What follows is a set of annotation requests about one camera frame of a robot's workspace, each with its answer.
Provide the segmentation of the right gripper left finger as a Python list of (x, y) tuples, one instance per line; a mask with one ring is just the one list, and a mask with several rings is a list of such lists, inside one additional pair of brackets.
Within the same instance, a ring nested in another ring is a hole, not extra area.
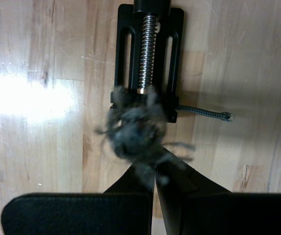
[(153, 189), (135, 167), (103, 193), (28, 193), (12, 199), (0, 221), (6, 235), (149, 235)]

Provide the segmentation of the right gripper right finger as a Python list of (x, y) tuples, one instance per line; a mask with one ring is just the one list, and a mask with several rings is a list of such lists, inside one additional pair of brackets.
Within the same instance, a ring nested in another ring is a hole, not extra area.
[(231, 192), (168, 150), (156, 176), (169, 235), (281, 235), (281, 193)]

